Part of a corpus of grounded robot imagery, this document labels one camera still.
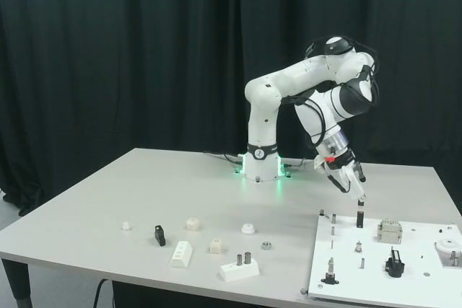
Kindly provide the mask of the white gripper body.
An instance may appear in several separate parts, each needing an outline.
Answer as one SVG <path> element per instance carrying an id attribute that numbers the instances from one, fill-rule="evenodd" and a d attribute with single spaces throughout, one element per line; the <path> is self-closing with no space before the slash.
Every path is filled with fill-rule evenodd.
<path id="1" fill-rule="evenodd" d="M 362 181 L 365 176 L 357 162 L 343 166 L 340 169 L 327 170 L 328 179 L 344 194 L 353 200 L 357 200 L 365 191 Z"/>

